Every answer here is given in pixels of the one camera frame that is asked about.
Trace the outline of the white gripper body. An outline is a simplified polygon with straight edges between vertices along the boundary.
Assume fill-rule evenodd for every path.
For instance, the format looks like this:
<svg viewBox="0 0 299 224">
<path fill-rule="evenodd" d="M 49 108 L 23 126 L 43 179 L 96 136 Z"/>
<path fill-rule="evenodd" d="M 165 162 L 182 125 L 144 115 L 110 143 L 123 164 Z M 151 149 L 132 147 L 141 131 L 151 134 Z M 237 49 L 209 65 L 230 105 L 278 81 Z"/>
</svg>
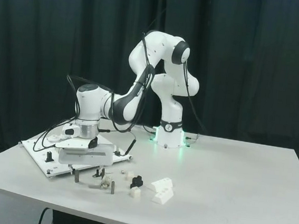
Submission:
<svg viewBox="0 0 299 224">
<path fill-rule="evenodd" d="M 91 140 L 73 138 L 59 142 L 59 162 L 70 165 L 110 166 L 113 164 L 114 145 L 97 143 L 89 148 Z"/>
</svg>

